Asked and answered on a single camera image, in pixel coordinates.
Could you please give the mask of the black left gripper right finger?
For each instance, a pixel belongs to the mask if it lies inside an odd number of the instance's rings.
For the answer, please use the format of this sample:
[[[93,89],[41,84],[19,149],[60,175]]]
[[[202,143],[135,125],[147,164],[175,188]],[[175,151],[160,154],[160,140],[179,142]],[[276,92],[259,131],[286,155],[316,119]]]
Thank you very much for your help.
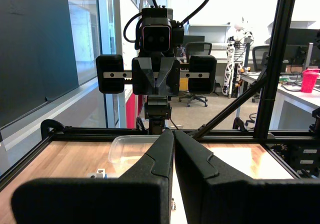
[[[188,223],[319,223],[316,179],[253,179],[175,131],[175,170]]]

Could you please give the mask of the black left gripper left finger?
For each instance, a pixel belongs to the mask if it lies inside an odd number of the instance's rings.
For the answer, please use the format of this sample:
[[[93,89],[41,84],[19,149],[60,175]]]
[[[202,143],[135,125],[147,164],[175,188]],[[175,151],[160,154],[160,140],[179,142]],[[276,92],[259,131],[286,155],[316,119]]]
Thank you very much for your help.
[[[11,197],[17,223],[169,223],[174,136],[165,130],[118,178],[38,178]]]

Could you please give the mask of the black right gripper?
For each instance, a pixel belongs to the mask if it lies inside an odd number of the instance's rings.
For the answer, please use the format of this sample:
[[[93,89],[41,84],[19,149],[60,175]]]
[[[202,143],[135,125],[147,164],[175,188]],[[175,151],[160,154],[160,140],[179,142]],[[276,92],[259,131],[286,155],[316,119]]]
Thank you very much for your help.
[[[188,79],[192,94],[210,94],[214,90],[217,60],[211,55],[192,55],[186,70],[175,57],[161,58],[153,69],[151,58],[133,58],[131,70],[124,70],[121,55],[100,55],[96,59],[98,87],[104,94],[119,94],[132,85],[135,95],[174,96],[181,78]]]

